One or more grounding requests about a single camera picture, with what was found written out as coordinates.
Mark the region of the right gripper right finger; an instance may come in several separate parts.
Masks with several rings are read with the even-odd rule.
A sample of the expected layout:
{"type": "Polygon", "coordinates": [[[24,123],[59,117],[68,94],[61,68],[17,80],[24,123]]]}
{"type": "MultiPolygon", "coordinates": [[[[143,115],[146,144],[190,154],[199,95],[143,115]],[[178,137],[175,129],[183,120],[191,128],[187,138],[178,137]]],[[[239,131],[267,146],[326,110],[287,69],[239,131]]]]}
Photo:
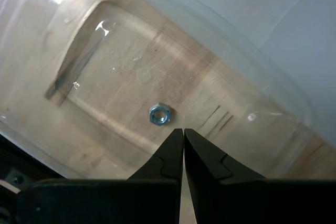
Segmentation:
{"type": "Polygon", "coordinates": [[[269,179],[193,129],[184,141],[198,223],[335,223],[335,181],[269,179]]]}

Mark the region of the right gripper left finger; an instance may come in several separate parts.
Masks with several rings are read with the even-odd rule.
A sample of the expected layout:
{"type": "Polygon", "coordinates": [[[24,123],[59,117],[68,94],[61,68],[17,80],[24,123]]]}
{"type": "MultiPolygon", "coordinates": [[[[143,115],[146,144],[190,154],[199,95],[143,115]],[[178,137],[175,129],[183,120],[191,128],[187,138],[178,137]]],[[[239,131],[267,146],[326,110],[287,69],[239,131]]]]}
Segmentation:
{"type": "Polygon", "coordinates": [[[49,179],[17,199],[18,223],[178,223],[183,131],[175,129],[128,179],[49,179]]]}

